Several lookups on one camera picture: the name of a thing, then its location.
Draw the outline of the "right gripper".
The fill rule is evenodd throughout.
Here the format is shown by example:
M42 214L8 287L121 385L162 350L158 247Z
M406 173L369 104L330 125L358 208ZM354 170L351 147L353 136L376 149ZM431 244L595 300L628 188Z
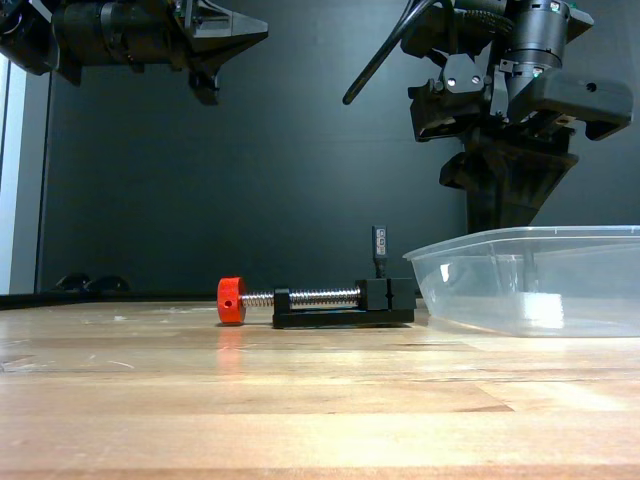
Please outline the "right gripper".
M525 81L498 69L408 89L418 142L457 137L464 150L445 163L439 183L466 192L467 231L525 227L573 168L571 124L592 141L629 126L634 97L623 83L550 69Z

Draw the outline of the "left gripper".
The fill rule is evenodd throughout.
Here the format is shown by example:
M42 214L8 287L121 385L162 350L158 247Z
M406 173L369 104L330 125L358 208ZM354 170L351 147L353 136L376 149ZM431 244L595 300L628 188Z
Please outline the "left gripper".
M211 1L177 1L172 14L172 70L188 73L188 86L201 104L217 105L220 69L265 40L268 24Z

